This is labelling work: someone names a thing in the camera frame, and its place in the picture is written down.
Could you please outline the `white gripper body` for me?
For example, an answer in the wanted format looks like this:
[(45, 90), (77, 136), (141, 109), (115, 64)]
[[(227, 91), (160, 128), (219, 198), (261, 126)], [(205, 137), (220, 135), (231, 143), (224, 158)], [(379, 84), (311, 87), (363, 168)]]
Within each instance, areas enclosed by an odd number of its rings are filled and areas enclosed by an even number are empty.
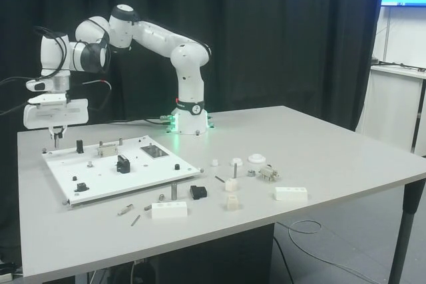
[(27, 129), (85, 124), (88, 120), (88, 100), (85, 98), (65, 104), (28, 104), (23, 113), (23, 124)]

